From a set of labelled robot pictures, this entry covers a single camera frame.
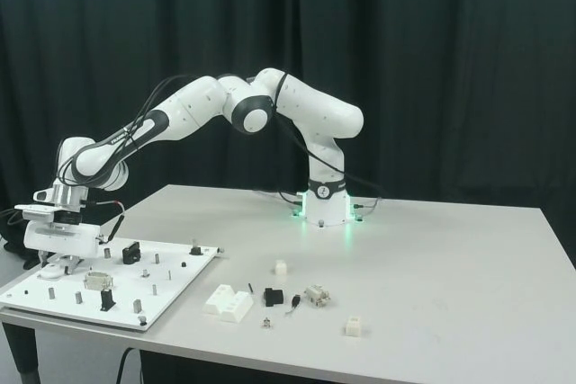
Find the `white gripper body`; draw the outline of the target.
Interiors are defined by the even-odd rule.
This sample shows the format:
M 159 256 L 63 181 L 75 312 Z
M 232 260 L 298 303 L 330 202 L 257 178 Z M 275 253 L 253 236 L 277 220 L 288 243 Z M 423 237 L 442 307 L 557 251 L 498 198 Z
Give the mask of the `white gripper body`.
M 101 228 L 97 225 L 66 225 L 31 221 L 23 242 L 29 249 L 92 258 L 98 255 Z

